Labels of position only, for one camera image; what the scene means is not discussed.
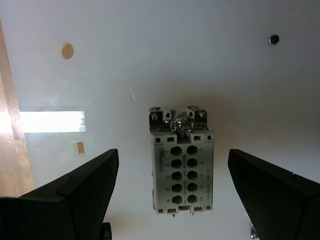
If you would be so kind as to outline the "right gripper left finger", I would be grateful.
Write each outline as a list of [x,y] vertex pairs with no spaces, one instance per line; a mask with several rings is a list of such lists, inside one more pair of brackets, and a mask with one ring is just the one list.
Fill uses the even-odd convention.
[[105,214],[119,169],[110,149],[20,197],[0,199],[2,240],[110,240]]

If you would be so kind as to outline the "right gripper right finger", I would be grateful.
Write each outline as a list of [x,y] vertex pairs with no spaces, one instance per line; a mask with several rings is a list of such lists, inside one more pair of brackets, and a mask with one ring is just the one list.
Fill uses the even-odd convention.
[[239,149],[227,161],[236,192],[261,240],[318,240],[320,185]]

